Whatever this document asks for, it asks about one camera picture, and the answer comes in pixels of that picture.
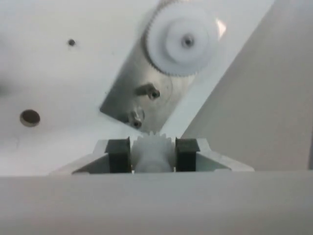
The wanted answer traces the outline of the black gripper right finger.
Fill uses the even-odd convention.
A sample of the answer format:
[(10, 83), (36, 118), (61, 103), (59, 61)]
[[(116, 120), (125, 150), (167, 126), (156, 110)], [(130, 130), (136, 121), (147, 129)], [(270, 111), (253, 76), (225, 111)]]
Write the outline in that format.
[(254, 171), (254, 168), (211, 150), (207, 139), (176, 139), (177, 172)]

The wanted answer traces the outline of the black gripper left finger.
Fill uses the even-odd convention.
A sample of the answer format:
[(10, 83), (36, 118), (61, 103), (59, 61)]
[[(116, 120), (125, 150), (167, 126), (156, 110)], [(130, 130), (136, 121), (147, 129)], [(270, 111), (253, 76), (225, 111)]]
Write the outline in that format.
[(131, 173), (131, 142), (126, 139), (99, 140), (93, 152), (51, 174), (117, 174)]

